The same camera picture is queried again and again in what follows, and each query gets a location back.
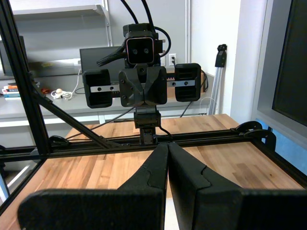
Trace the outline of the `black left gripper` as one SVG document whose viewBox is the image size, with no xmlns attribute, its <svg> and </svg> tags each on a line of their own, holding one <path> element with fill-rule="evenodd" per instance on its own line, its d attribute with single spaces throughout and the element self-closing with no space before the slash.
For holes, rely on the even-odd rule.
<svg viewBox="0 0 307 230">
<path fill-rule="evenodd" d="M 113 103 L 113 92 L 119 92 L 123 107 L 147 107 L 165 104 L 167 89 L 175 89 L 178 102 L 194 102 L 201 95 L 201 67 L 197 63 L 177 64 L 174 74 L 165 67 L 122 69 L 118 83 L 111 84 L 107 69 L 89 70 L 83 73 L 87 105 L 90 108 L 106 108 Z"/>
</svg>

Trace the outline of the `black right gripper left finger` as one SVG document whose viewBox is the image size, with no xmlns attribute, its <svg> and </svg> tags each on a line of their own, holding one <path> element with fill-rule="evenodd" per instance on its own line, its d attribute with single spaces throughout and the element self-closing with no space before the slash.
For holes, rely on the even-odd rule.
<svg viewBox="0 0 307 230">
<path fill-rule="evenodd" d="M 162 230 L 168 145 L 159 144 L 138 171 L 116 190 L 47 189 L 18 207 L 23 230 Z"/>
</svg>

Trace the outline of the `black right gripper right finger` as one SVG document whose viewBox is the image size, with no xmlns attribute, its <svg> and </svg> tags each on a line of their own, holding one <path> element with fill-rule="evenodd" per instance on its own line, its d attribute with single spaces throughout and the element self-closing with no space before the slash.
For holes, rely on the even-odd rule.
<svg viewBox="0 0 307 230">
<path fill-rule="evenodd" d="M 182 230 L 303 230 L 306 190 L 244 189 L 176 143 L 169 148 L 169 182 Z"/>
</svg>

